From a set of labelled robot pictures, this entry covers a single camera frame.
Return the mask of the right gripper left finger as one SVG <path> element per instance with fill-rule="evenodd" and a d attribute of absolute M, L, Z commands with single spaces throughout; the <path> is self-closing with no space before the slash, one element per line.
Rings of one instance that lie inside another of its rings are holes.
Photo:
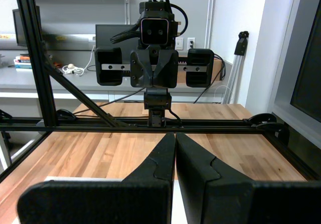
<path fill-rule="evenodd" d="M 166 134 L 122 181 L 46 181 L 17 203 L 21 223 L 170 223 L 175 136 Z"/>

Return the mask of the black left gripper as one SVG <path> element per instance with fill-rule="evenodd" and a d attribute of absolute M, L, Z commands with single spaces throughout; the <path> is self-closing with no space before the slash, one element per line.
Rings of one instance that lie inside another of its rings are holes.
<path fill-rule="evenodd" d="M 132 87 L 175 88 L 179 72 L 185 72 L 188 87 L 208 87 L 211 84 L 214 53 L 210 49 L 190 49 L 187 57 L 177 50 L 149 46 L 132 50 L 124 61 L 120 48 L 95 50 L 97 82 L 105 86 L 122 84 L 125 76 Z"/>

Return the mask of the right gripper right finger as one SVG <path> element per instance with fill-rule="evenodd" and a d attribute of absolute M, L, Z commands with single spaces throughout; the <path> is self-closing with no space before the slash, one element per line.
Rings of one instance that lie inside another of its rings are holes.
<path fill-rule="evenodd" d="M 255 181 L 187 135 L 176 141 L 188 223 L 320 223 L 319 181 Z"/>

